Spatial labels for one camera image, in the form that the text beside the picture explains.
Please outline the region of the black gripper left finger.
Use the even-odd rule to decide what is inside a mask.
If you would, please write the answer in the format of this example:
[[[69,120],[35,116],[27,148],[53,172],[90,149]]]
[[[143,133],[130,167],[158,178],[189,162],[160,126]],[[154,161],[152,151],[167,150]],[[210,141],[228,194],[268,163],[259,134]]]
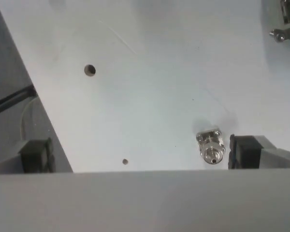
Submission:
[[[0,174],[44,174],[55,172],[51,138],[18,142],[0,155]]]

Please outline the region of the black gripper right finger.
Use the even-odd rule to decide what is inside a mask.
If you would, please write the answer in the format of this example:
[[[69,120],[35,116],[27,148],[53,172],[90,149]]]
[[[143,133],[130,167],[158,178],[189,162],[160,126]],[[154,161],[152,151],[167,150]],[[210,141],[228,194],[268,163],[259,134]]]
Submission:
[[[265,136],[230,136],[228,169],[289,169],[290,151],[274,146]]]

